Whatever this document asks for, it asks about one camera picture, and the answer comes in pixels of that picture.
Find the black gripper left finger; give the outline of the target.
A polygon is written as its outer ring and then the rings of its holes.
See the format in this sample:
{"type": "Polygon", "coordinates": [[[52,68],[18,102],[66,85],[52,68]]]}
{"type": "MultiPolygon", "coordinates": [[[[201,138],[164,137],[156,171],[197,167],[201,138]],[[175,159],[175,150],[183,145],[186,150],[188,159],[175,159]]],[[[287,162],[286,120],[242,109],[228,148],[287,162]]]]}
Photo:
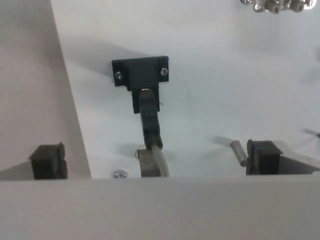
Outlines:
{"type": "Polygon", "coordinates": [[[26,162],[0,171],[1,180],[66,180],[66,148],[58,144],[41,144],[26,162]]]}

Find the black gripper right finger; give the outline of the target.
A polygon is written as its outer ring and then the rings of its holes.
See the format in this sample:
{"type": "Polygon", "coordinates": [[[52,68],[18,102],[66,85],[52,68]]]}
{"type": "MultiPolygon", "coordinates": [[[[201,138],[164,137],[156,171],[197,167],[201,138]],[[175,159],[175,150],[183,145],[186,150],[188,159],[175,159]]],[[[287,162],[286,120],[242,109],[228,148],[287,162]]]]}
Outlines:
{"type": "Polygon", "coordinates": [[[320,172],[318,159],[296,153],[283,141],[247,142],[246,175],[312,175],[320,172]]]}

